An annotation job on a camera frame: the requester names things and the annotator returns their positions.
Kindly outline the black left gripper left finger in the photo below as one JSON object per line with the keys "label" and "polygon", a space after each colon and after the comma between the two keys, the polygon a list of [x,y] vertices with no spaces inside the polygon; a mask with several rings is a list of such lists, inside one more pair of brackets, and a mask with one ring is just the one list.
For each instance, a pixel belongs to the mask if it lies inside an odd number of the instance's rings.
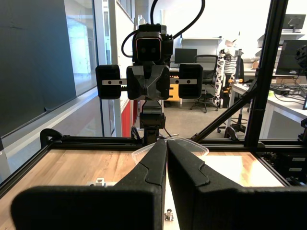
{"label": "black left gripper left finger", "polygon": [[37,186],[12,201],[18,230],[161,230],[167,147],[157,141],[113,186]]}

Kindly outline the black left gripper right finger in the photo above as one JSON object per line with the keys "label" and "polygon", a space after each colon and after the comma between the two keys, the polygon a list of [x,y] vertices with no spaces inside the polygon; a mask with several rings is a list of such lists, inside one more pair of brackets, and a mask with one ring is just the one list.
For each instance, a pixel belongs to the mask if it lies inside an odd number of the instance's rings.
{"label": "black left gripper right finger", "polygon": [[182,230],[304,230],[305,187],[243,187],[167,142],[167,170]]}

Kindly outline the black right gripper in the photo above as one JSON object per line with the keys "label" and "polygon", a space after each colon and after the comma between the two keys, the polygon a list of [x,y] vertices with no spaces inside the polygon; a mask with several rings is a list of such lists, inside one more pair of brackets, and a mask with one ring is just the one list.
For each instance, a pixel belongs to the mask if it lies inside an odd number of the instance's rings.
{"label": "black right gripper", "polygon": [[95,69],[100,99],[118,99],[126,91],[130,100],[167,100],[170,85],[178,85],[182,99],[201,96],[203,67],[199,64],[182,64],[178,78],[170,77],[167,65],[128,66],[126,78],[120,77],[118,65],[99,65]]}

